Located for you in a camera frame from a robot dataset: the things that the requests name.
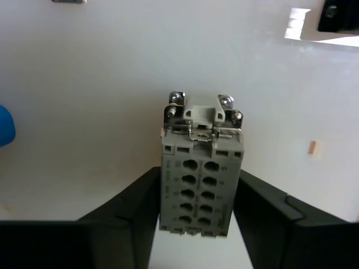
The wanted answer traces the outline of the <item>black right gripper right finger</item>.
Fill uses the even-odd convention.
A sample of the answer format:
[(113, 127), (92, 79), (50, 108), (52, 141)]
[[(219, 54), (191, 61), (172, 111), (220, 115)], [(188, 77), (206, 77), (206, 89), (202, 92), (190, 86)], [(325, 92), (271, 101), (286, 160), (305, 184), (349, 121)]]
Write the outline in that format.
[(358, 268), (358, 223), (244, 170), (233, 211), (253, 268)]

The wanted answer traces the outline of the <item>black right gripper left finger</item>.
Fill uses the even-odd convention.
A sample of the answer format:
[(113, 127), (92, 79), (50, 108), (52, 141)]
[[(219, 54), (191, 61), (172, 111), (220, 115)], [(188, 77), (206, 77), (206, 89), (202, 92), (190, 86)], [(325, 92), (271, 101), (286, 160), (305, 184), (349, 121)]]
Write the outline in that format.
[(75, 221), (1, 221), (1, 268), (147, 268), (160, 167)]

